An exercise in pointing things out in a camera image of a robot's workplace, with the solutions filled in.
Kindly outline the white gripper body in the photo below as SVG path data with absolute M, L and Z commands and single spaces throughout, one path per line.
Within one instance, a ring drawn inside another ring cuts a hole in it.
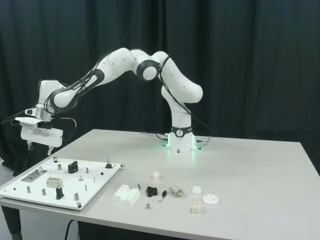
M 63 130 L 57 128 L 34 128 L 22 126 L 20 136 L 23 140 L 49 147 L 60 147 L 63 141 Z

